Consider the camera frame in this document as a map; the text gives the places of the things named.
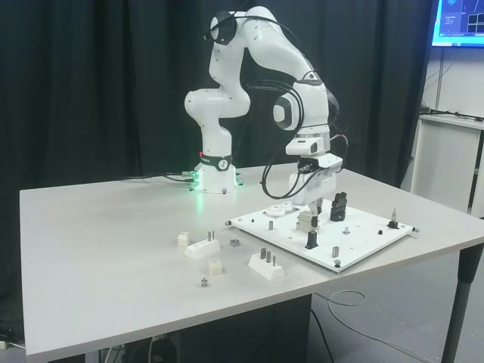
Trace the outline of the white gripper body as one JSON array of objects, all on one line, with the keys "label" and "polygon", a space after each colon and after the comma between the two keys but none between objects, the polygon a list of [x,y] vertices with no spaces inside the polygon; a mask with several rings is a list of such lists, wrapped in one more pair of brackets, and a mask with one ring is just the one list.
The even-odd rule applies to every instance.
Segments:
[{"label": "white gripper body", "polygon": [[306,184],[311,176],[312,172],[302,174],[299,177],[296,187],[290,192],[290,195],[295,194],[290,198],[292,204],[297,206],[309,205],[335,190],[337,185],[335,173],[328,176],[320,171]]}]

